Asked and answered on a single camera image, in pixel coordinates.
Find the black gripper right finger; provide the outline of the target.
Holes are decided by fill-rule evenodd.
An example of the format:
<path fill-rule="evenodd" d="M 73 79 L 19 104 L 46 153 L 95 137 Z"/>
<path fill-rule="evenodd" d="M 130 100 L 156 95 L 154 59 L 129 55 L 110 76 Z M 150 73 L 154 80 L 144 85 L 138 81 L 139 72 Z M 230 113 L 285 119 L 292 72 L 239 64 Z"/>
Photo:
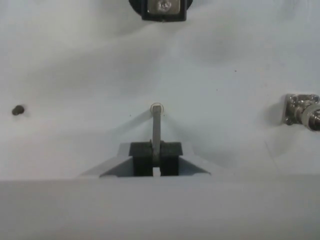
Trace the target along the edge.
<path fill-rule="evenodd" d="M 183 158 L 183 147 L 180 142 L 161 142 L 159 169 L 161 177 L 210 175 L 207 170 Z"/>

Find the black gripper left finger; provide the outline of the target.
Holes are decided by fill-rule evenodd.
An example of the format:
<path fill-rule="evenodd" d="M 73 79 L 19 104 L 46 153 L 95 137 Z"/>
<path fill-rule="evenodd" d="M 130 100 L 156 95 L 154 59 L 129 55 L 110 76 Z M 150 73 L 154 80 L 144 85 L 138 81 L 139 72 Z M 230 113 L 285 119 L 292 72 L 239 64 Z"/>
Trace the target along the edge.
<path fill-rule="evenodd" d="M 121 143 L 115 156 L 86 170 L 80 177 L 152 177 L 152 156 L 149 142 Z"/>

